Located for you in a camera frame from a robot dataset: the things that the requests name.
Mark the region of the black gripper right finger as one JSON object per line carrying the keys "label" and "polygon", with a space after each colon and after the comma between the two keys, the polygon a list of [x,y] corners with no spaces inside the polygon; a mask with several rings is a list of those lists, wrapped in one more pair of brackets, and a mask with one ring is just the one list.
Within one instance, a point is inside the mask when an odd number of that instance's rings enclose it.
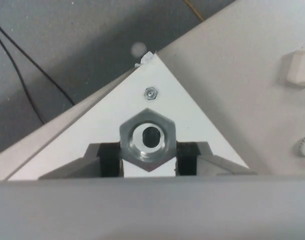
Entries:
{"label": "black gripper right finger", "polygon": [[256,175],[245,166],[213,154],[205,142],[178,142],[175,174],[177,176],[233,176]]}

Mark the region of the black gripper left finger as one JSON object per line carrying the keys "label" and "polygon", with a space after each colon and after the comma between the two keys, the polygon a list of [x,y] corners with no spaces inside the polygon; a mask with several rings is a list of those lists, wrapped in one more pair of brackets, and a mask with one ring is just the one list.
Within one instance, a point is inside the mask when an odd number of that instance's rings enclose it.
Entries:
{"label": "black gripper left finger", "polygon": [[91,143],[80,157],[41,176],[42,178],[118,178],[123,177],[119,142]]}

